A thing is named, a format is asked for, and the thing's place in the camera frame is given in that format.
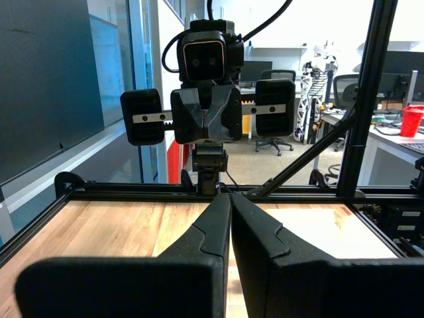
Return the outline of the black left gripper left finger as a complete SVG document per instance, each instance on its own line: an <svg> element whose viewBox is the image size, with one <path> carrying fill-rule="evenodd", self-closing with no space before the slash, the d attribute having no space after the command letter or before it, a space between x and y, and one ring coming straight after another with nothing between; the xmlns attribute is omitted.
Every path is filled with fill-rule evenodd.
<svg viewBox="0 0 424 318"><path fill-rule="evenodd" d="M224 317L231 201L217 195L155 258L47 258L15 283L23 317Z"/></svg>

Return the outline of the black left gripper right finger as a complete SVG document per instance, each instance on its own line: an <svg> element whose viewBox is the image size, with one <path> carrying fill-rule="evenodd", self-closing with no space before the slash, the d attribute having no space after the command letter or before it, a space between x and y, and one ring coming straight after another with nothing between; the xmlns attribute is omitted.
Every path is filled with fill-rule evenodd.
<svg viewBox="0 0 424 318"><path fill-rule="evenodd" d="M250 317L422 317L419 258L337 259L242 195L231 236Z"/></svg>

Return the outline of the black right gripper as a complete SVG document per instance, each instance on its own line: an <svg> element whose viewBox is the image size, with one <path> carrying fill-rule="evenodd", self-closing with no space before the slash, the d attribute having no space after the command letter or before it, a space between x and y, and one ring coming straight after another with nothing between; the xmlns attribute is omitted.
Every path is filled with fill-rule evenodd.
<svg viewBox="0 0 424 318"><path fill-rule="evenodd" d="M166 131L173 131L178 144L237 141L245 115L256 117L258 134L291 134L294 99L290 79L260 80L254 95L241 93L237 85L215 86L205 107L197 88L173 90L169 111L162 109L157 89L127 91L120 98L127 138L134 146L159 144Z"/></svg>

